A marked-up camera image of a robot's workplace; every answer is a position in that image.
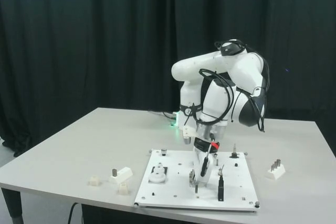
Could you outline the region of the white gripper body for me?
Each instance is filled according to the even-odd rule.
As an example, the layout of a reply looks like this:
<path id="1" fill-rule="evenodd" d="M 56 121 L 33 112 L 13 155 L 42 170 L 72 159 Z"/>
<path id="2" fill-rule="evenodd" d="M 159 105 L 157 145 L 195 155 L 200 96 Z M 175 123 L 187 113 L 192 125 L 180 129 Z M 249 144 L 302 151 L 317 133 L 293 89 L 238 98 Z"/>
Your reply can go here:
<path id="1" fill-rule="evenodd" d="M 204 164 L 204 159 L 208 158 L 205 165 L 205 175 L 201 175 L 201 171 Z M 193 151 L 193 170 L 194 170 L 194 179 L 193 181 L 199 185 L 206 185 L 210 179 L 212 173 L 212 156 L 207 154 L 207 152 L 202 152 L 200 150 Z"/>

